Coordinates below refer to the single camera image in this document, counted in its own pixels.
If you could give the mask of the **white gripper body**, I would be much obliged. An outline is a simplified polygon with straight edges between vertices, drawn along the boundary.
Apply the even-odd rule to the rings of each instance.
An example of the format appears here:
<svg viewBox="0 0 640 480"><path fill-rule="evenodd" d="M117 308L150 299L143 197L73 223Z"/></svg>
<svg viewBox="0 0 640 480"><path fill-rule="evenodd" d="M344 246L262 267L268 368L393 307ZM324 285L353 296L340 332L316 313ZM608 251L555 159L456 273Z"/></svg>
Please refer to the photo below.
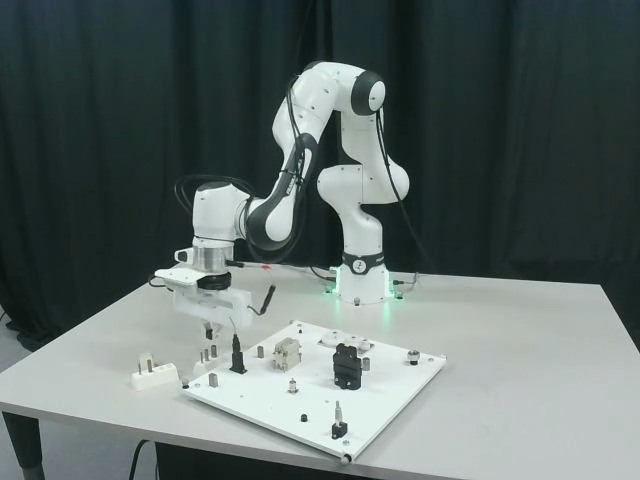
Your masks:
<svg viewBox="0 0 640 480"><path fill-rule="evenodd" d="M250 292L227 290L178 289L173 292L173 305L178 312L203 322L235 331L250 326Z"/></svg>

